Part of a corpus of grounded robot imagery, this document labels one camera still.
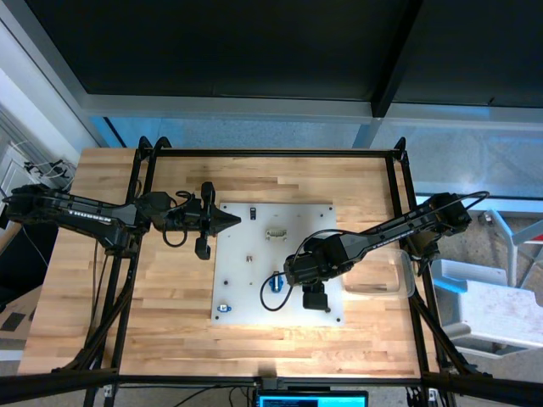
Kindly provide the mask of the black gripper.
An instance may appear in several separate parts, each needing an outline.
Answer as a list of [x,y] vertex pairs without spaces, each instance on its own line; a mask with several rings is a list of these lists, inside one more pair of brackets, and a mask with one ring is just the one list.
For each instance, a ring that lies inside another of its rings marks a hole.
[[290,255],[284,273],[291,287],[302,288],[302,305],[309,310],[329,310],[323,283],[323,264],[312,254]]
[[199,259],[209,259],[211,249],[208,244],[211,218],[217,221],[211,225],[211,234],[216,236],[228,228],[241,223],[239,216],[221,210],[214,203],[214,187],[210,181],[201,186],[200,198],[192,198],[185,205],[183,227],[186,232],[198,232],[195,241],[195,253]]

